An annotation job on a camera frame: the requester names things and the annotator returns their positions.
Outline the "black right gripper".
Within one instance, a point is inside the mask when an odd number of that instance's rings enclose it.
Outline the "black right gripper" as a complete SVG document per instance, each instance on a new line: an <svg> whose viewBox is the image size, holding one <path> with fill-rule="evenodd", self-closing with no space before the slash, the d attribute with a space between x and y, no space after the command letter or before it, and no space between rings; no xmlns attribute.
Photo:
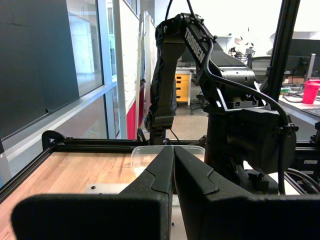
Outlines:
<svg viewBox="0 0 320 240"><path fill-rule="evenodd" d="M269 175L281 163L287 170L295 158L297 126L283 124L275 111L247 108L208 117L205 163L215 172L253 194L278 194L278 183ZM236 165L248 162L243 182Z"/></svg>

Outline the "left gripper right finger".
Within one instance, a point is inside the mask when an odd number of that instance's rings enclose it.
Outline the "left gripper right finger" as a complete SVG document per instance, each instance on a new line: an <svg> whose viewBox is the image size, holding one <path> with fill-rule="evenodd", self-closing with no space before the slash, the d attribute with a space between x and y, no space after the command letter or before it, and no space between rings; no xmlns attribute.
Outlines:
<svg viewBox="0 0 320 240"><path fill-rule="evenodd" d="M174 181L189 240L317 240L318 195L254 195L178 146Z"/></svg>

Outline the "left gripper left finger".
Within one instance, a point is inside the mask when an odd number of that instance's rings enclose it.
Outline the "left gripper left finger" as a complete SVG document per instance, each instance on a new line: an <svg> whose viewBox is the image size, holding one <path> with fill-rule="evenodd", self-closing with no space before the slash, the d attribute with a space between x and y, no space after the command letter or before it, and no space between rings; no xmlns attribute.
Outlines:
<svg viewBox="0 0 320 240"><path fill-rule="evenodd" d="M118 194L38 194L19 202L11 224L19 240L168 240L174 150L164 147Z"/></svg>

